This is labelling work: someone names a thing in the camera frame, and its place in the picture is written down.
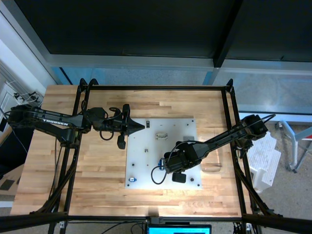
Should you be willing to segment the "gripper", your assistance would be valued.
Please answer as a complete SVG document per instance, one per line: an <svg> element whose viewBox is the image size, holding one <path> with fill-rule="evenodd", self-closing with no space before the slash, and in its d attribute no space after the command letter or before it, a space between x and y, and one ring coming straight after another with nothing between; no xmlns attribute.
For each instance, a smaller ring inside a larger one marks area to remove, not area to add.
<svg viewBox="0 0 312 234"><path fill-rule="evenodd" d="M110 107L110 111L114 112L112 117L107 118L106 130L114 133L120 133L117 138L117 146L124 150L126 147L125 136L145 129L145 125L135 122L130 118L130 105L124 104L122 110L116 107Z"/></svg>
<svg viewBox="0 0 312 234"><path fill-rule="evenodd" d="M167 174L172 174L172 182L185 183L187 169L194 166L194 154L187 151L166 152L164 167Z"/></svg>

